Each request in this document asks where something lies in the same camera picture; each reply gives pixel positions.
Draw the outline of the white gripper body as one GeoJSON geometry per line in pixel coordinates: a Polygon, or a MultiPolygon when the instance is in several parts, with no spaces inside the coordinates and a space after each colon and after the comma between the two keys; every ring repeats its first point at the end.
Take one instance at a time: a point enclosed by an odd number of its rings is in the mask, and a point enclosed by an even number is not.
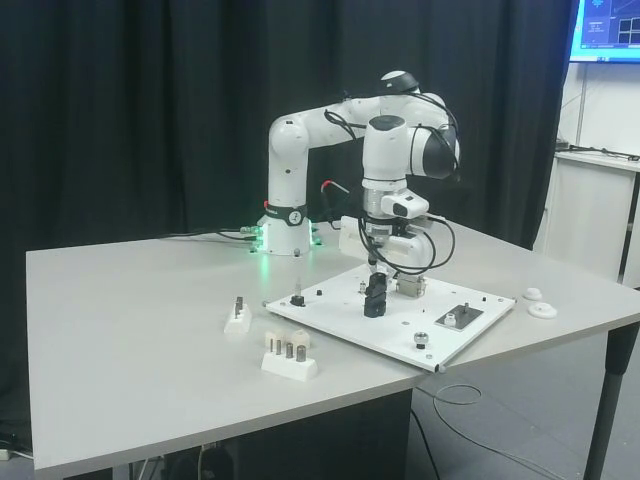
{"type": "Polygon", "coordinates": [[[421,275],[435,266],[435,243],[425,231],[396,230],[361,218],[341,218],[339,250],[369,265],[409,275],[421,275]]]}

